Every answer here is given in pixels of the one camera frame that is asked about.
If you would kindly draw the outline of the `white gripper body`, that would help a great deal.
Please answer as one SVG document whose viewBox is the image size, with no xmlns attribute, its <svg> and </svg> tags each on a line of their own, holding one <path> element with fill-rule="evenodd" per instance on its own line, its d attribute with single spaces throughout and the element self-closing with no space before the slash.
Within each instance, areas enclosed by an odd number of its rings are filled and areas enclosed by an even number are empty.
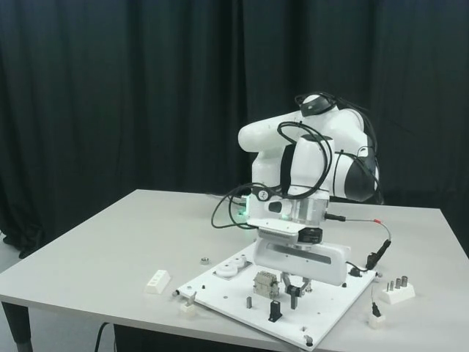
<svg viewBox="0 0 469 352">
<path fill-rule="evenodd" d="M 326 242 L 297 248 L 261 239 L 254 249 L 256 265 L 335 286 L 345 282 L 350 256 L 350 247 Z"/>
</svg>

